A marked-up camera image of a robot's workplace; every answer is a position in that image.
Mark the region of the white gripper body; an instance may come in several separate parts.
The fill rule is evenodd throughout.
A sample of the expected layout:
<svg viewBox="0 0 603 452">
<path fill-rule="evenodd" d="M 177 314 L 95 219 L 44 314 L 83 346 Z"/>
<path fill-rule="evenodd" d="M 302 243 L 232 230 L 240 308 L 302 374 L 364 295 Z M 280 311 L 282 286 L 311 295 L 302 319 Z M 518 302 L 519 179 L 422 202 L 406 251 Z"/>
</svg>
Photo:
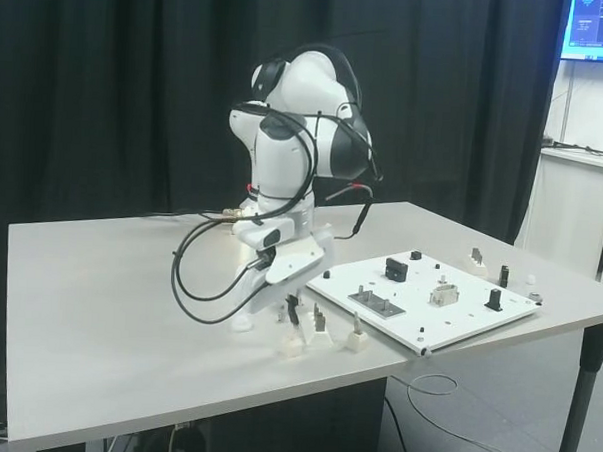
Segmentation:
<svg viewBox="0 0 603 452">
<path fill-rule="evenodd" d="M 245 309 L 251 315 L 300 293 L 309 281 L 334 265 L 334 237 L 329 225 L 271 249 L 271 263 L 247 275 L 245 295 L 252 297 Z"/>
</svg>

